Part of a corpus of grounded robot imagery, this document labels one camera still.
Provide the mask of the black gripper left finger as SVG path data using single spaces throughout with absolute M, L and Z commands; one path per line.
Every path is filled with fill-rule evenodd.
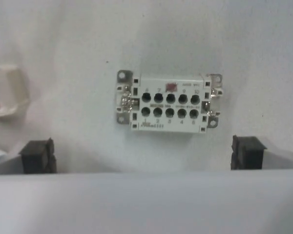
M 0 150 L 0 175 L 56 174 L 53 139 L 31 140 L 18 152 Z

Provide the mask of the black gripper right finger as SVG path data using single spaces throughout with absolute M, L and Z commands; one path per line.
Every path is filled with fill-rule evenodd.
M 293 169 L 293 152 L 266 137 L 234 135 L 231 148 L 231 170 Z

